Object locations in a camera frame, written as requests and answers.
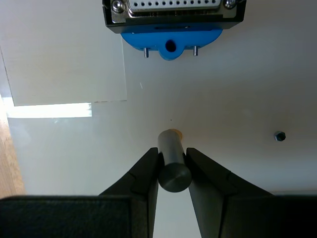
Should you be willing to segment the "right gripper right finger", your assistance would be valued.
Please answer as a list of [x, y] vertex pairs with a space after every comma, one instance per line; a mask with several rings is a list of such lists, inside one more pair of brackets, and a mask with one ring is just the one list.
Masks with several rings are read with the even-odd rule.
[[201, 237], [264, 238], [270, 233], [271, 193], [195, 148], [187, 148], [186, 165], [192, 173], [189, 191]]

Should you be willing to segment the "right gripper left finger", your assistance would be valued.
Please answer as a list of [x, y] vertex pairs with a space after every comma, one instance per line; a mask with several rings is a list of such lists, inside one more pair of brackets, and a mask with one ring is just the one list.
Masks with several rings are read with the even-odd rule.
[[158, 196], [159, 153], [150, 148], [117, 182], [103, 191], [107, 238], [152, 238]]

